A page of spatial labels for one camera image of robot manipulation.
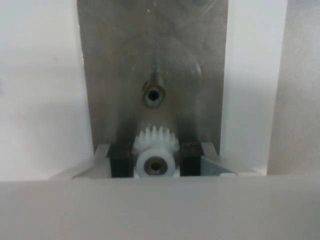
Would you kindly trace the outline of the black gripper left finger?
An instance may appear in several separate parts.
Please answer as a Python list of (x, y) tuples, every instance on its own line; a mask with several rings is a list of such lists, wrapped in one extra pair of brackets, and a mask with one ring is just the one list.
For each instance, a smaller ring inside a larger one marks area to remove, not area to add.
[(94, 152), (94, 159), (83, 166), (73, 178), (132, 178), (134, 176), (132, 149), (132, 143), (99, 144)]

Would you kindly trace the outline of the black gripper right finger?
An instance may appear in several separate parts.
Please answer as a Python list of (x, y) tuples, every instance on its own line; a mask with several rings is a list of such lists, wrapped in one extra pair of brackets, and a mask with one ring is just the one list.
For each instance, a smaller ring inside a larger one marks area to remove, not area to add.
[(180, 176), (223, 176), (237, 173), (221, 162), (211, 142), (182, 142), (178, 153)]

